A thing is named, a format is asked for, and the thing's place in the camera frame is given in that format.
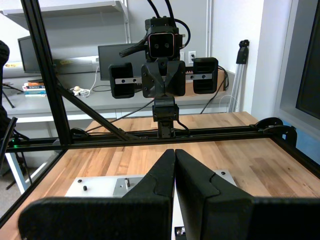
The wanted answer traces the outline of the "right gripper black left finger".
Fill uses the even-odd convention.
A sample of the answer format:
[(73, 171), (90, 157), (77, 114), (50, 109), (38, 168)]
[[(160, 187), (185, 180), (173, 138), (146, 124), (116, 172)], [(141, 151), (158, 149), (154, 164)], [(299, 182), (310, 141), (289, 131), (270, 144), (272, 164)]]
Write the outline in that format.
[(47, 197), (19, 215), (23, 240), (169, 240), (175, 151), (166, 150), (121, 198)]

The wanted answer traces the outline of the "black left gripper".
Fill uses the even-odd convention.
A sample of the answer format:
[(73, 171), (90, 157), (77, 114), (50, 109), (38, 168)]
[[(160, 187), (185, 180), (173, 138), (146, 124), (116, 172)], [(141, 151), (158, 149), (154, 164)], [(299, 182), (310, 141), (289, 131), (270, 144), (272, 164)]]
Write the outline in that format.
[(219, 61), (214, 57), (195, 58), (193, 66), (184, 61), (146, 62), (140, 75), (133, 75), (130, 62), (110, 65), (110, 85), (114, 98), (132, 98), (136, 89), (142, 89), (145, 98), (166, 96), (181, 97), (186, 93), (186, 81), (192, 81), (195, 94), (213, 94), (218, 87)]

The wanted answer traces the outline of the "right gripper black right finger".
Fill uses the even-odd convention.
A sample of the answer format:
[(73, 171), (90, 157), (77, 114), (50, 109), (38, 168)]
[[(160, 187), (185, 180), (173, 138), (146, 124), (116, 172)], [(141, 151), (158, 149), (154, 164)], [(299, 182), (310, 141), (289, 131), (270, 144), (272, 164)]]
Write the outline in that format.
[(182, 149), (175, 181), (189, 240), (317, 240), (317, 198), (255, 197)]

